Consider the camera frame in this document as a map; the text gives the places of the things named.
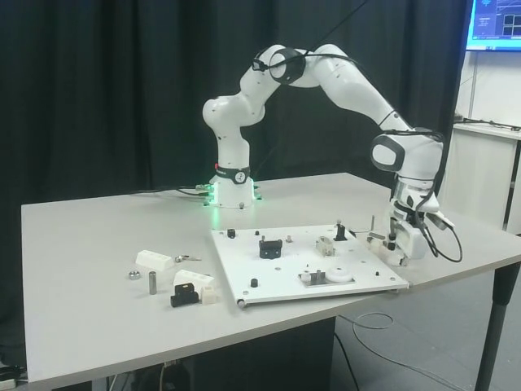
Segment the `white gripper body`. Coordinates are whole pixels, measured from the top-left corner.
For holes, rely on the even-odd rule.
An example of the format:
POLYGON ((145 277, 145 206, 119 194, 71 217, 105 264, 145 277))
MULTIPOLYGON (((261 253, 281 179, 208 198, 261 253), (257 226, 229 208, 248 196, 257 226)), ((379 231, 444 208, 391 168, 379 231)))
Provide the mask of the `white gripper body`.
POLYGON ((398 220, 394 221, 392 228, 396 236, 396 245, 406 258, 419 260, 425 257, 428 246, 419 228, 398 220))

